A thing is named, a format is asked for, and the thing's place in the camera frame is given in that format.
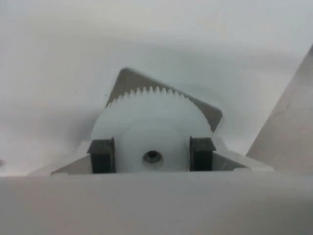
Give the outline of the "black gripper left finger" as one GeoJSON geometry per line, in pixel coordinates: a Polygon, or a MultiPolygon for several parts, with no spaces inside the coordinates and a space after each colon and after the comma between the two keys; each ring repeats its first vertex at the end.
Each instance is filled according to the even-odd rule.
{"type": "Polygon", "coordinates": [[[92,140],[86,154],[59,166],[52,174],[110,174],[116,173],[114,138],[92,140]]]}

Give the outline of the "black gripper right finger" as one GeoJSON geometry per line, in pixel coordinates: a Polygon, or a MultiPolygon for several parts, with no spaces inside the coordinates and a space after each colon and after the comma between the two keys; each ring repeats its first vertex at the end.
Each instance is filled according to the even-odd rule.
{"type": "Polygon", "coordinates": [[[189,151],[190,171],[251,170],[245,156],[229,150],[221,138],[190,137],[189,151]]]}

